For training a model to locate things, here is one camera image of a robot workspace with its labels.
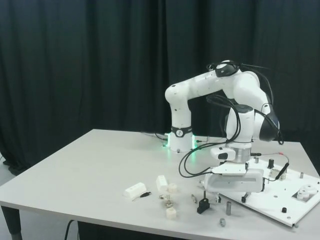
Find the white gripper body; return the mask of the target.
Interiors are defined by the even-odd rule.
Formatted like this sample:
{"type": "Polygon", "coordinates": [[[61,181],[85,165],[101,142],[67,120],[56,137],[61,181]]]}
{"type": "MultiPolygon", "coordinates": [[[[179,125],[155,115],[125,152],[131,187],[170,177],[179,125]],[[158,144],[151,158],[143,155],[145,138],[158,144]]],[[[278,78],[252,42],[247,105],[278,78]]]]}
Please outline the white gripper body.
{"type": "Polygon", "coordinates": [[[262,169],[248,169],[243,175],[207,174],[203,186],[212,193],[258,193],[263,189],[263,177],[262,169]]]}

